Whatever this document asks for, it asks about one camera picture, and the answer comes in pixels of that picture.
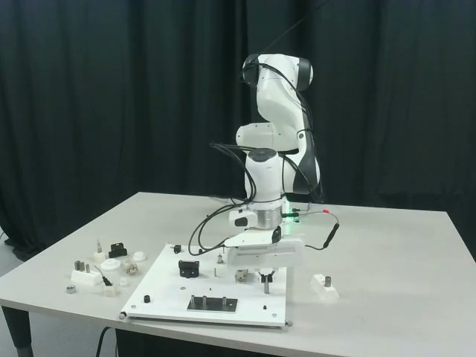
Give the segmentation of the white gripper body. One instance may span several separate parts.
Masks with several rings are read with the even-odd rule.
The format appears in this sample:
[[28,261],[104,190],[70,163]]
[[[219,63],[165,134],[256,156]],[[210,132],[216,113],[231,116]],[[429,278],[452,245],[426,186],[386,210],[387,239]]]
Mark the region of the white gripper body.
[[282,239],[271,245],[229,248],[225,262],[235,270],[288,268],[300,265],[304,243],[301,239]]

